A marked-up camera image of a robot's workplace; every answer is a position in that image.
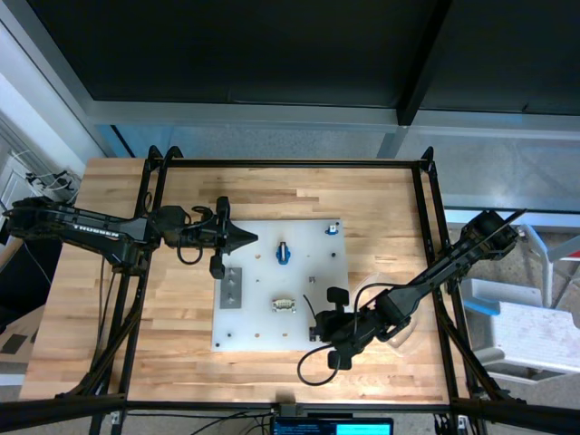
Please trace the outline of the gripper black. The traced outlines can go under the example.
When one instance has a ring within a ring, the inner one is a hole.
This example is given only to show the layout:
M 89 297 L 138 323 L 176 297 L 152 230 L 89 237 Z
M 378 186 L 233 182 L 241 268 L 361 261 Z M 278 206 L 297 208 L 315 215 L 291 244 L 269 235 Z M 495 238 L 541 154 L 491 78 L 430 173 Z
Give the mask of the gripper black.
M 318 331 L 317 339 L 320 343 L 330 344 L 333 347 L 327 356 L 330 369 L 351 370 L 353 357 L 361 353 L 364 347 L 354 331 L 357 315 L 345 311 L 345 307 L 350 303 L 350 293 L 348 290 L 331 286 L 327 289 L 326 296 L 327 301 L 334 304 L 334 309 L 315 315 L 315 327 L 327 329 Z
M 225 267 L 222 256 L 255 243 L 257 234 L 238 227 L 229 220 L 231 208 L 227 197 L 217 199 L 215 211 L 205 206 L 194 206 L 191 210 L 199 214 L 200 218 L 191 225 L 190 240 L 200 251 L 204 248 L 214 250 L 214 255 L 209 260 L 209 272 L 213 278 L 223 278 Z

